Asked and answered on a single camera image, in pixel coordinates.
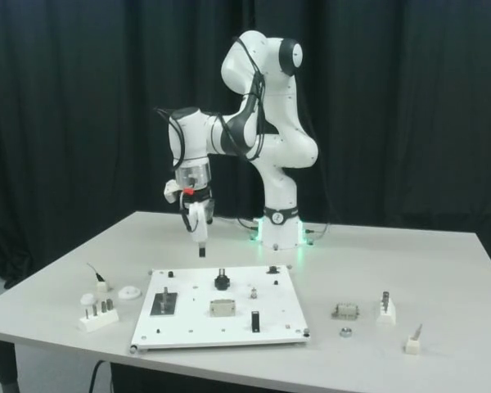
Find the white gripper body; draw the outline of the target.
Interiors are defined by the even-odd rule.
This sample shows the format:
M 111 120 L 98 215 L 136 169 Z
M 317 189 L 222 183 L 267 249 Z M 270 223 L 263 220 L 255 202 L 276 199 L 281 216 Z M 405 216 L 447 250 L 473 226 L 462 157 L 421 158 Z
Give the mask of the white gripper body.
M 208 239 L 205 207 L 200 202 L 189 205 L 188 219 L 191 225 L 191 237 L 198 244 L 205 244 Z

